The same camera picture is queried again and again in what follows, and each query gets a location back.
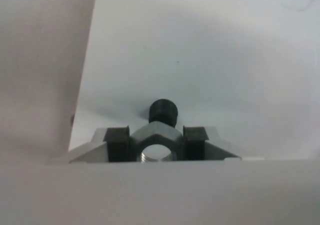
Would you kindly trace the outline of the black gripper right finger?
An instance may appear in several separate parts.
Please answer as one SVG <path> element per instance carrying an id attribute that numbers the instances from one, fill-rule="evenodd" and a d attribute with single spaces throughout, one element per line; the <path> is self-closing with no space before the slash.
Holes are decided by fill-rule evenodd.
<path id="1" fill-rule="evenodd" d="M 242 159 L 242 150 L 223 140 L 214 126 L 183 127 L 186 160 Z"/>

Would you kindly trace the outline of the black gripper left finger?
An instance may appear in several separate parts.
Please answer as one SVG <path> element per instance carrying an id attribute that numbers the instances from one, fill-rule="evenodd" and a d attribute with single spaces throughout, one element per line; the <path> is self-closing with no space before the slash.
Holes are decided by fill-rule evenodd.
<path id="1" fill-rule="evenodd" d="M 129 159 L 130 129 L 98 128 L 89 142 L 68 153 L 69 163 L 118 163 Z"/>

